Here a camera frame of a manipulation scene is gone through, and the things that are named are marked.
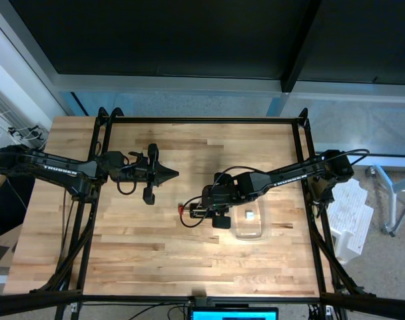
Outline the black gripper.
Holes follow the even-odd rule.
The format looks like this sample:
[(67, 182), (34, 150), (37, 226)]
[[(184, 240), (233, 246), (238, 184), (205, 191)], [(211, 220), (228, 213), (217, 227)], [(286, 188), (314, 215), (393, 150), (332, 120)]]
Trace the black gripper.
[(215, 173), (211, 187), (212, 226), (230, 229), (230, 217), (226, 216), (234, 195), (234, 182), (228, 173)]
[(155, 175), (158, 172), (160, 175), (157, 177), (158, 185), (174, 179), (179, 176), (179, 172), (162, 165), (159, 160), (159, 150), (155, 143), (148, 146), (147, 156), (142, 153), (135, 155), (136, 161), (132, 169), (133, 183), (146, 183), (147, 186), (143, 189), (143, 201), (147, 205), (155, 204), (155, 195), (153, 194), (153, 187), (155, 183)]

